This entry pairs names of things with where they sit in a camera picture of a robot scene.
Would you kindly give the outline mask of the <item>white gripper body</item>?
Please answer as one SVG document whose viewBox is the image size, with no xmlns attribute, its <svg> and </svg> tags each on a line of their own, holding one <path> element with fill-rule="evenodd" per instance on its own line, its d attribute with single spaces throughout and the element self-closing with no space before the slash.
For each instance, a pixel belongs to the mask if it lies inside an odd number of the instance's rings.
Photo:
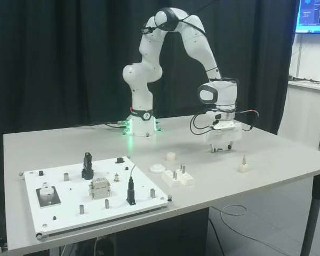
<svg viewBox="0 0 320 256">
<path fill-rule="evenodd" d="M 241 123 L 218 123 L 211 128 L 212 131 L 203 135 L 204 142 L 208 145 L 228 145 L 242 137 Z"/>
</svg>

